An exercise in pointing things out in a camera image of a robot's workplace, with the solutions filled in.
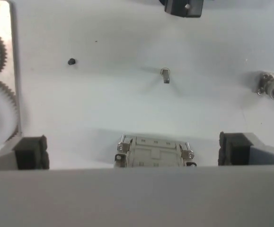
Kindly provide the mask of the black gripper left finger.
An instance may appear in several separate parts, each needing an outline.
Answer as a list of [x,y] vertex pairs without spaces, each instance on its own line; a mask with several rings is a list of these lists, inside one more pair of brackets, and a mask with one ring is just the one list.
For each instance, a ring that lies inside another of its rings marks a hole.
[[48,170],[47,138],[13,137],[0,148],[0,170]]

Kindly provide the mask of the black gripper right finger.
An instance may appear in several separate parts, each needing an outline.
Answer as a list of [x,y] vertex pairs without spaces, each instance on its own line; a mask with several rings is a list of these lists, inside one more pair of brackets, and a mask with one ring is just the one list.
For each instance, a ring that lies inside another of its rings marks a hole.
[[253,133],[220,133],[218,165],[274,165],[274,147],[264,144]]

